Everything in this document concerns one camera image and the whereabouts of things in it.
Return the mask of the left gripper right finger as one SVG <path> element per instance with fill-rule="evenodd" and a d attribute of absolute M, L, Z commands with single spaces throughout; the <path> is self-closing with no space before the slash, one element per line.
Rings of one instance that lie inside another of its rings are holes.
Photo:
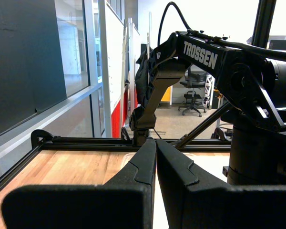
<path fill-rule="evenodd" d="M 286 185 L 230 185 L 157 140 L 157 175 L 171 229 L 286 229 Z"/>

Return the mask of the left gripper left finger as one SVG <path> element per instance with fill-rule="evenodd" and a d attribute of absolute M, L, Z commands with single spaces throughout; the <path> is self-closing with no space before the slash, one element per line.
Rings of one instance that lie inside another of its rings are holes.
<path fill-rule="evenodd" d="M 104 185 L 30 185 L 1 204 L 9 229 L 150 229 L 156 142 L 148 139 Z"/>

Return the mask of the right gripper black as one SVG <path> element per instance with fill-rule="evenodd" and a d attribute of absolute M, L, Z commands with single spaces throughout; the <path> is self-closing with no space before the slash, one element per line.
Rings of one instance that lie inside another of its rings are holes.
<path fill-rule="evenodd" d="M 229 168 L 223 167 L 223 174 L 227 177 L 229 184 L 286 184 L 286 165 L 279 165 L 274 174 L 256 173 L 243 175 Z"/>

